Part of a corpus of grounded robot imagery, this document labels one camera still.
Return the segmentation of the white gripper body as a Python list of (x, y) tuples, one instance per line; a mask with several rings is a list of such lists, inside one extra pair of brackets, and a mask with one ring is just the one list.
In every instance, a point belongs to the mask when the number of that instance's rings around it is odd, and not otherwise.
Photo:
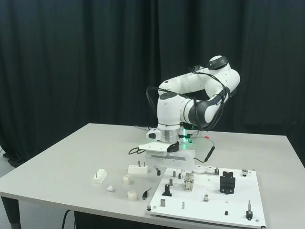
[(147, 151), (145, 163), (152, 167), (192, 170), (194, 167), (194, 150), (181, 149), (172, 153), (157, 153)]

